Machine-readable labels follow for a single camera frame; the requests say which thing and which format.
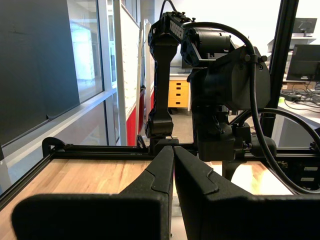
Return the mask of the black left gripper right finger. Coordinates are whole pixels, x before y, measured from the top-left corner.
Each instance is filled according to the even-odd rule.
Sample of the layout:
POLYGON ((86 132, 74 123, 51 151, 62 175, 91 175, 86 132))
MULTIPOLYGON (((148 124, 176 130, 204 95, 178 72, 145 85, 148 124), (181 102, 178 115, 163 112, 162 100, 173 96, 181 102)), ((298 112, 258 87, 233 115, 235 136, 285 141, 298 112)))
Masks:
POLYGON ((174 148, 174 179, 190 240, 317 240, 318 195, 254 195, 183 147, 174 148))

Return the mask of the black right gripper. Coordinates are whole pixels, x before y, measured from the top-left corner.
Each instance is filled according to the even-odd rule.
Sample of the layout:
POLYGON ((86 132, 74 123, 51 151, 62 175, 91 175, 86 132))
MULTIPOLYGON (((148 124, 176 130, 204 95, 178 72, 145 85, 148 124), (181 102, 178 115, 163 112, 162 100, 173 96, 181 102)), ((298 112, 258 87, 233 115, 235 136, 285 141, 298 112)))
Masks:
MULTIPOLYGON (((234 150, 240 153, 249 151, 256 158, 264 158, 262 147, 255 133, 251 133, 250 125, 245 122, 243 125, 233 124, 232 134, 235 137, 234 150)), ((222 176, 231 181, 237 168, 246 161, 223 161, 222 176)))

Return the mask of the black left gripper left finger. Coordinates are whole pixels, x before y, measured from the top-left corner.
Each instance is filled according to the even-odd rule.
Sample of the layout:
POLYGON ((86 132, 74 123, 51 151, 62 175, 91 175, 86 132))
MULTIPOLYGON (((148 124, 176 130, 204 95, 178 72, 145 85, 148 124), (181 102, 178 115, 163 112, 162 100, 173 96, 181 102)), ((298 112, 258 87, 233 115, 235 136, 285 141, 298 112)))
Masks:
POLYGON ((11 214, 19 240, 168 240, 174 151, 165 146, 118 194, 38 194, 11 214))

